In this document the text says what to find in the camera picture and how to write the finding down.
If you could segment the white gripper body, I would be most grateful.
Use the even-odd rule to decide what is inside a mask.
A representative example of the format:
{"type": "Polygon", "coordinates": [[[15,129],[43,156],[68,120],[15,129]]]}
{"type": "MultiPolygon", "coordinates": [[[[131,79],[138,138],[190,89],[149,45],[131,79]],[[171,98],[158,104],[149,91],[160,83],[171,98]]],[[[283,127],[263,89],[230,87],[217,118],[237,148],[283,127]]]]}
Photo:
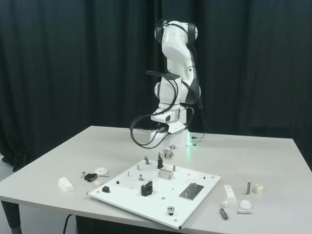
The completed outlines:
{"type": "Polygon", "coordinates": [[[150,135],[150,148],[172,148],[176,147],[176,139],[168,132],[153,131],[150,135]]]}

